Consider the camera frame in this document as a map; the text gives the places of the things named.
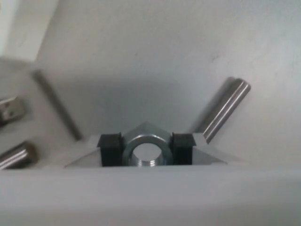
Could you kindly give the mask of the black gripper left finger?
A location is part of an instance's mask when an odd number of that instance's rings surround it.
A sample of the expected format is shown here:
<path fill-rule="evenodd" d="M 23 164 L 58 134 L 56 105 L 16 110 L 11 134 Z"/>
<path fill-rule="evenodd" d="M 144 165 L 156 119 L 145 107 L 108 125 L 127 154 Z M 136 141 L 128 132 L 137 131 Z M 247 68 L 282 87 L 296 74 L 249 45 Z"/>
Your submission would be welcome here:
<path fill-rule="evenodd" d="M 71 161 L 65 168 L 120 167 L 122 166 L 122 154 L 122 134 L 102 134 L 93 151 Z"/>

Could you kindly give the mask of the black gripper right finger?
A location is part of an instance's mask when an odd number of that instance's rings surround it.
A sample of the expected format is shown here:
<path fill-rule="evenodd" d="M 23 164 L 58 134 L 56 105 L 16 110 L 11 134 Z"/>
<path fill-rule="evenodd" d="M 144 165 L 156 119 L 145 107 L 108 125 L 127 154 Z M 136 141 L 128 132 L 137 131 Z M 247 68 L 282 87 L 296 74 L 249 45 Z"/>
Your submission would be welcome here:
<path fill-rule="evenodd" d="M 174 165 L 227 164 L 227 156 L 206 142 L 200 133 L 172 135 Z"/>

